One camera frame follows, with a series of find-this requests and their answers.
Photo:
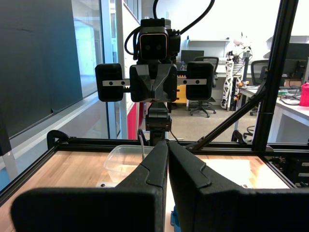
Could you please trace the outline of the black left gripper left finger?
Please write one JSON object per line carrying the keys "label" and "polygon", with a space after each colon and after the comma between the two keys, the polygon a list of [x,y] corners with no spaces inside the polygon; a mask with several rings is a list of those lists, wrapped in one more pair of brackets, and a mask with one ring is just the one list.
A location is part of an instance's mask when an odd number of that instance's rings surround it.
{"label": "black left gripper left finger", "polygon": [[12,203],[18,232],[162,232],[168,146],[159,142],[114,188],[35,188]]}

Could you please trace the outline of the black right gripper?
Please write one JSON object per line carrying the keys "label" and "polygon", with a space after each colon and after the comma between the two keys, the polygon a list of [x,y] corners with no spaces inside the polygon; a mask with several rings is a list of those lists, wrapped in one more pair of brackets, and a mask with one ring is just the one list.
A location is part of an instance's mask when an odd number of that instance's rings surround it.
{"label": "black right gripper", "polygon": [[133,102],[174,102],[177,87],[186,87],[186,98],[203,101],[211,97],[214,66],[209,62],[189,62],[178,71],[174,64],[132,65],[129,78],[122,77],[118,63],[100,64],[95,68],[98,97],[103,102],[118,102],[130,93]]}

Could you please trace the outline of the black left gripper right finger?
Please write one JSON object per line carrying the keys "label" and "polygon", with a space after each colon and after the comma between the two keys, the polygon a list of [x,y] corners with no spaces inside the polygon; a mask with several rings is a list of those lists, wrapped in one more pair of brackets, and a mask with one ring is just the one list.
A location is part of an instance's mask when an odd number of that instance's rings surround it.
{"label": "black left gripper right finger", "polygon": [[243,188],[175,142],[169,180],[183,232],[306,232],[309,191]]}

